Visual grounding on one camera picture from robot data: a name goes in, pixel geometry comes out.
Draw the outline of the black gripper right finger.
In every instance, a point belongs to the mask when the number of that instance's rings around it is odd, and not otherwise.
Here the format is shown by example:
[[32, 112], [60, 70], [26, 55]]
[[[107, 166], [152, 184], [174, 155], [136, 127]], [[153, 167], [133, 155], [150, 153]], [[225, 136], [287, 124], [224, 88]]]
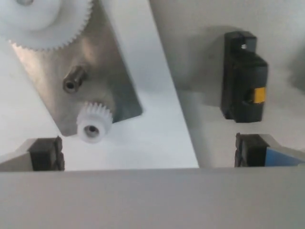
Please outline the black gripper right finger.
[[292, 167], [305, 164], [305, 153], [280, 145], [269, 134], [236, 134], [235, 167]]

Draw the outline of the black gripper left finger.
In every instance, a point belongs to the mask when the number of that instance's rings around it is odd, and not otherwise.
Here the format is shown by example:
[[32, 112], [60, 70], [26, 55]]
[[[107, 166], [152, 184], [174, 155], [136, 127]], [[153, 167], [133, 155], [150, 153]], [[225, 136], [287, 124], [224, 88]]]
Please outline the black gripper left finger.
[[1, 171], [64, 171], [62, 139], [32, 138], [14, 152], [0, 156]]

